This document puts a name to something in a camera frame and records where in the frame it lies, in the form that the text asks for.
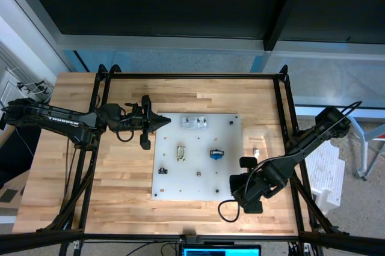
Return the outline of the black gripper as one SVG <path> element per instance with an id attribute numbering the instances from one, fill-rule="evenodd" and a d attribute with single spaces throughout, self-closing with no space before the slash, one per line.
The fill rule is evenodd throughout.
<path id="1" fill-rule="evenodd" d="M 266 164 L 264 161 L 258 163 L 255 157 L 241 157 L 239 163 L 241 168 L 248 169 L 239 205 L 246 214 L 261 214 L 263 207 L 260 198 L 265 184 L 260 180 L 260 175 Z"/>
<path id="2" fill-rule="evenodd" d="M 153 133 L 163 126 L 171 123 L 171 119 L 150 111 L 151 101 L 148 95 L 142 96 L 141 106 L 137 103 L 132 106 L 130 130 L 141 130 L 140 146 L 143 150 L 150 150 L 149 132 Z"/>

